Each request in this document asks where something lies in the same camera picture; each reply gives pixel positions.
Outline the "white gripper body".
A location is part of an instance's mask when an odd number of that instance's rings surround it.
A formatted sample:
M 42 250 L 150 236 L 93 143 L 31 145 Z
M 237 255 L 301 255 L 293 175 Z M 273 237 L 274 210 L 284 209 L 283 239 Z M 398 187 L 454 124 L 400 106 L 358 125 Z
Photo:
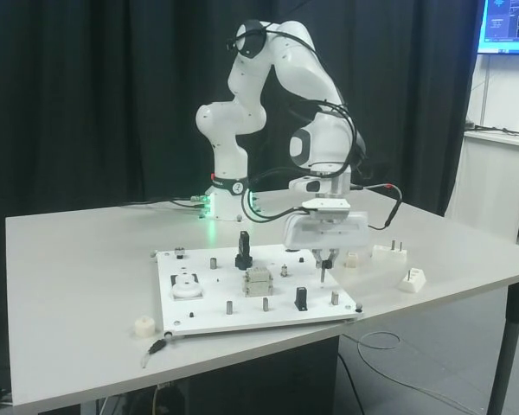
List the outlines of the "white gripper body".
M 365 212 L 291 214 L 285 221 L 283 245 L 289 249 L 343 249 L 367 244 Z

